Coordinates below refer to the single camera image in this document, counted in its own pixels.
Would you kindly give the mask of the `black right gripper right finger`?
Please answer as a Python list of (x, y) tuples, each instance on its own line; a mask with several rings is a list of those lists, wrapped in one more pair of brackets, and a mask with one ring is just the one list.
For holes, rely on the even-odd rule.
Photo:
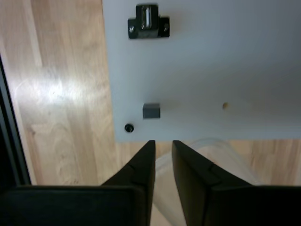
[(299, 226), (299, 186), (254, 186), (175, 140), (174, 179), (188, 226)]

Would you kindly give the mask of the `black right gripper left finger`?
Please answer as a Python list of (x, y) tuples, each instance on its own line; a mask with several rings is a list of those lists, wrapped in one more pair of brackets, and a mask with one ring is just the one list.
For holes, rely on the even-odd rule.
[(3, 226), (147, 226), (155, 141), (99, 186), (18, 186), (0, 193)]

